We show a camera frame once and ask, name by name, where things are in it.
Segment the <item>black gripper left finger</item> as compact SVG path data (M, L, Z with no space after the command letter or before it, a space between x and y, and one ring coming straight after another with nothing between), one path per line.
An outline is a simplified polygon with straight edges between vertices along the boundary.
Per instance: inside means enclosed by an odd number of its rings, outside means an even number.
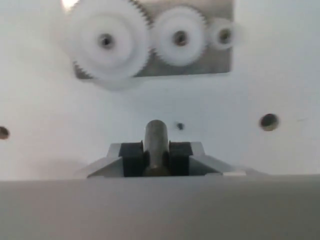
M143 143L112 143L106 156L86 167L86 177L140 178L144 175Z

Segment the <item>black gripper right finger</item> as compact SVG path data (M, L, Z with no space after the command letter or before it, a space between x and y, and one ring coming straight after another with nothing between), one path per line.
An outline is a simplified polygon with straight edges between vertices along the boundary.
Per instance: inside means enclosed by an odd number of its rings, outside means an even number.
M218 170L195 160L204 157L205 150L201 142L169 142L168 170L171 176L205 176L207 174L222 175Z

